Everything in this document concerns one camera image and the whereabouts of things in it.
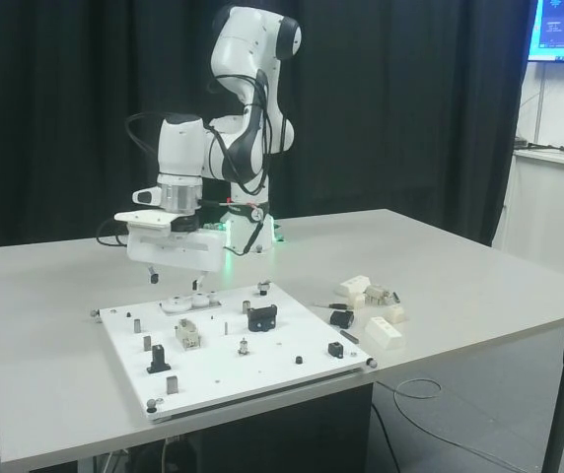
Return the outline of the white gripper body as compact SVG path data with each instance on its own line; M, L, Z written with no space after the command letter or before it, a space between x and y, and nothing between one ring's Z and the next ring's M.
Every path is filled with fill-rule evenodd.
M222 266L224 232L199 229L168 232L127 225L127 256L137 262L199 272L217 272Z

